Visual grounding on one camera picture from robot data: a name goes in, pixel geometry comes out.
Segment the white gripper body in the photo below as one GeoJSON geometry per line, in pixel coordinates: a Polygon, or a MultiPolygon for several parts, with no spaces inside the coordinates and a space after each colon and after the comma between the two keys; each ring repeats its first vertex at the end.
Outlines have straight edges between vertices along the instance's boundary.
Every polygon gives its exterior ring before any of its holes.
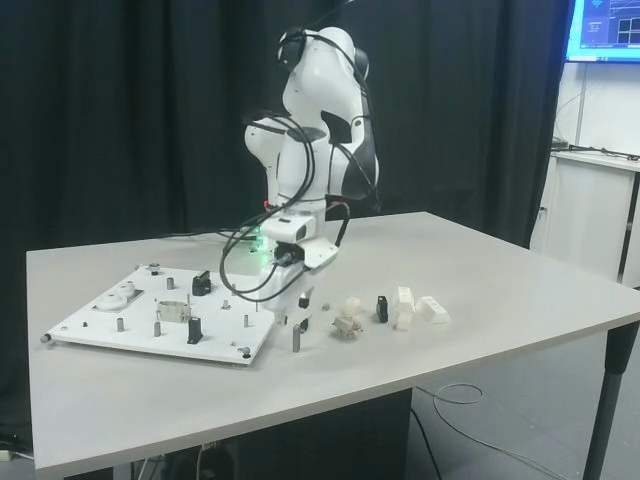
{"type": "Polygon", "coordinates": [[[304,265],[276,266],[266,284],[259,290],[261,307],[271,312],[275,320],[287,320],[298,314],[298,297],[314,290],[315,277],[304,265]]]}

